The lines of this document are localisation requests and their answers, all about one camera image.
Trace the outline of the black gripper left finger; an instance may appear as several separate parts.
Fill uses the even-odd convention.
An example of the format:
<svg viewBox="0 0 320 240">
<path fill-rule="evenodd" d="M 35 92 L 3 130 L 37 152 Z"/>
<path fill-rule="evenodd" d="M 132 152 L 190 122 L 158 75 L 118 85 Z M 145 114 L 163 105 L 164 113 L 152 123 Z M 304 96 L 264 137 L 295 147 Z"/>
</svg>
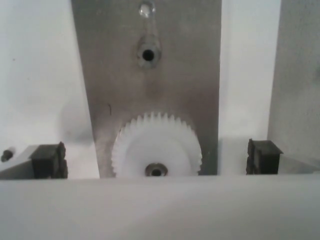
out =
<svg viewBox="0 0 320 240">
<path fill-rule="evenodd" d="M 67 179 L 68 174 L 63 142 L 29 145 L 19 154 L 9 148 L 0 155 L 1 180 Z"/>
</svg>

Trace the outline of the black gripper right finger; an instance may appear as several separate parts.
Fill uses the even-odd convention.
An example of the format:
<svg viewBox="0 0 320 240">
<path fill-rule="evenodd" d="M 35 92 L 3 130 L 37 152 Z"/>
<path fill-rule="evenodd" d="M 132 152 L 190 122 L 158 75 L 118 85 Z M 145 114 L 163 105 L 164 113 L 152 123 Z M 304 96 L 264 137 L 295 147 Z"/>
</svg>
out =
<svg viewBox="0 0 320 240">
<path fill-rule="evenodd" d="M 249 139 L 248 141 L 247 175 L 295 175 L 319 172 L 319 158 L 284 153 L 271 140 Z"/>
</svg>

